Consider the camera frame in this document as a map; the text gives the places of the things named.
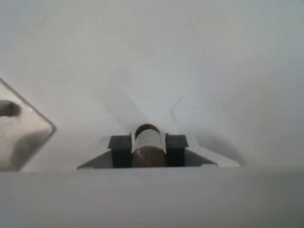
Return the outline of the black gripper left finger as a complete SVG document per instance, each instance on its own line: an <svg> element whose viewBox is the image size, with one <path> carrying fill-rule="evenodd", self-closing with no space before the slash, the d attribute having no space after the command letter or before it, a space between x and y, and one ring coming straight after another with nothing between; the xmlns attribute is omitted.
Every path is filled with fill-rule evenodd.
<svg viewBox="0 0 304 228"><path fill-rule="evenodd" d="M132 163L131 135L110 137L106 152L81 164L79 169L120 169L130 168Z"/></svg>

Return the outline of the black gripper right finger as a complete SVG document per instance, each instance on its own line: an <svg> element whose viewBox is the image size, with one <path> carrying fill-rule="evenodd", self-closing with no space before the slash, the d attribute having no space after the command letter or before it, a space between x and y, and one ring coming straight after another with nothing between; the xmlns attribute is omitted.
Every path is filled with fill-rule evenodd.
<svg viewBox="0 0 304 228"><path fill-rule="evenodd" d="M166 166L167 167L201 167L215 165L215 162L198 155L188 149L188 141L184 134L166 134Z"/></svg>

